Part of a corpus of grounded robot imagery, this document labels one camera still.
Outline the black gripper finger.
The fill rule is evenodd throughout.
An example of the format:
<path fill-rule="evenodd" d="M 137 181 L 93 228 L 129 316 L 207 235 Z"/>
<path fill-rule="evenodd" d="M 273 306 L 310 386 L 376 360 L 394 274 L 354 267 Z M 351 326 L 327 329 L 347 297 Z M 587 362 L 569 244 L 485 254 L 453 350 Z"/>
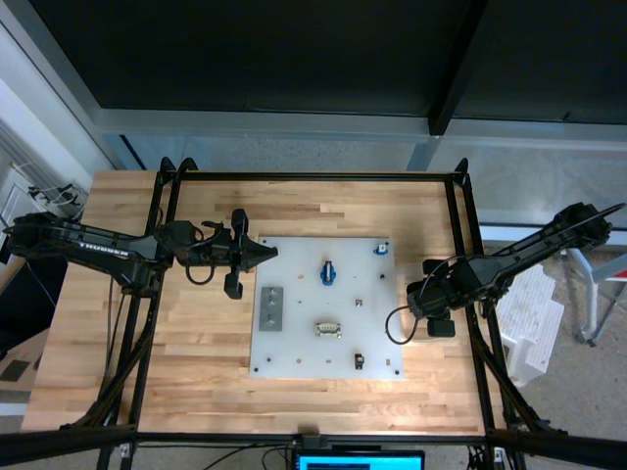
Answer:
<path fill-rule="evenodd" d="M 243 257 L 243 269 L 250 270 L 263 262 L 276 258 L 277 256 L 278 252 L 246 255 Z"/>
<path fill-rule="evenodd" d="M 246 236 L 244 239 L 244 251 L 248 254 L 277 254 L 275 247 L 270 247 L 264 243 L 258 243 Z"/>

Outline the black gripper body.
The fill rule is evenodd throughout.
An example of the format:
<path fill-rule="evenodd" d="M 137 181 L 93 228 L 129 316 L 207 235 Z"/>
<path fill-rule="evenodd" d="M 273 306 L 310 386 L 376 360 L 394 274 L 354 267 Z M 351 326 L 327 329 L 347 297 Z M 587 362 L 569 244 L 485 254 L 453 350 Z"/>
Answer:
<path fill-rule="evenodd" d="M 203 286 L 210 283 L 217 267 L 227 266 L 230 271 L 224 277 L 223 290 L 232 300 L 241 300 L 243 285 L 239 281 L 243 269 L 244 239 L 248 236 L 249 219 L 243 209 L 236 209 L 231 215 L 231 228 L 227 229 L 222 223 L 204 221 L 205 226 L 212 227 L 215 232 L 207 240 L 196 242 L 187 252 L 185 274 L 194 285 Z M 192 277 L 191 268 L 208 266 L 210 274 L 205 280 L 196 280 Z"/>
<path fill-rule="evenodd" d="M 451 313 L 447 308 L 427 317 L 427 335 L 430 338 L 455 336 L 455 322 L 451 319 Z"/>

